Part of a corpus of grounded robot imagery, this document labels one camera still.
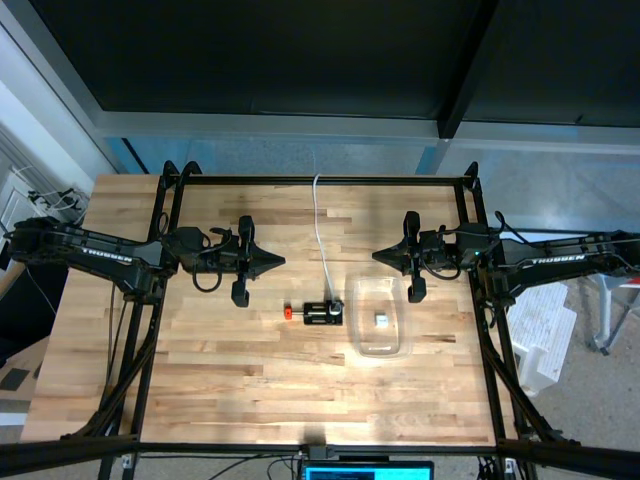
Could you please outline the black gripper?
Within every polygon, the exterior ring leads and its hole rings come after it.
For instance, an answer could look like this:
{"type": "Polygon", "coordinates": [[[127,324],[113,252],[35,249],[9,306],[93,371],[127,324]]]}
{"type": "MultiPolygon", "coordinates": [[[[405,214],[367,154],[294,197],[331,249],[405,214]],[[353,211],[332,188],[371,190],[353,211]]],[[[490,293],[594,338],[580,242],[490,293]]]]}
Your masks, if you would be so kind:
{"type": "Polygon", "coordinates": [[[439,280],[452,280],[452,276],[442,274],[442,271],[452,269],[444,240],[438,231],[421,232],[420,227],[420,215],[415,211],[408,211],[403,221],[406,241],[405,261],[403,241],[372,254],[375,261],[410,277],[411,284],[408,288],[410,303],[420,303],[427,295],[427,284],[421,276],[421,271],[426,271],[439,280]]]}
{"type": "Polygon", "coordinates": [[[237,279],[232,283],[231,299],[236,307],[248,307],[249,292],[246,282],[250,277],[250,262],[251,278],[256,279],[272,269],[285,265],[285,258],[254,244],[255,226],[251,216],[239,218],[237,235],[230,229],[218,227],[214,227],[212,232],[221,237],[220,242],[214,246],[214,271],[219,279],[222,279],[224,274],[237,275],[237,279]]]}

